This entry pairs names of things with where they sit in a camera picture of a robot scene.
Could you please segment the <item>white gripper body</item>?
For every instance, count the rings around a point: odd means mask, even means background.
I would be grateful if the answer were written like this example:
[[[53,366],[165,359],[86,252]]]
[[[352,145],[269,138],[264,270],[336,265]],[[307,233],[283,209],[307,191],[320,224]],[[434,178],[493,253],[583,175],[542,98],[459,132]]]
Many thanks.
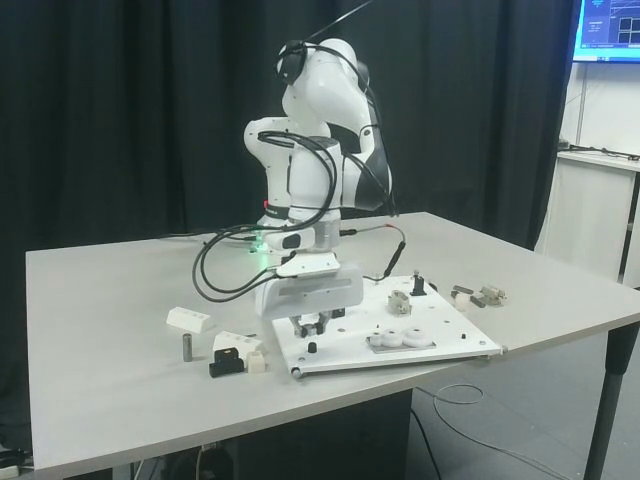
[[[362,270],[343,265],[335,273],[271,280],[258,288],[254,311],[260,318],[302,316],[357,306],[362,302]]]

